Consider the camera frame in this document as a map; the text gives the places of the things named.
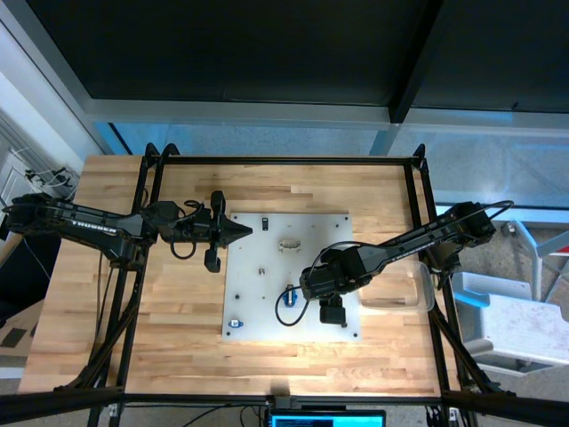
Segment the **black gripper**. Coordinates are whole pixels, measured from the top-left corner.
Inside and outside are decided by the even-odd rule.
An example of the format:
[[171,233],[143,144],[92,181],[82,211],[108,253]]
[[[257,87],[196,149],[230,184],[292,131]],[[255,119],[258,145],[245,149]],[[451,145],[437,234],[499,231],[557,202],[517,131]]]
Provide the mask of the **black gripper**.
[[219,246],[252,235],[252,228],[231,221],[225,212],[225,198],[220,190],[211,194],[210,207],[202,206],[196,213],[193,225],[193,241],[206,243],[209,248],[204,253],[204,266],[209,272],[220,271]]
[[346,325],[342,296],[355,290],[355,249],[331,249],[322,256],[320,269],[320,321],[329,325]]

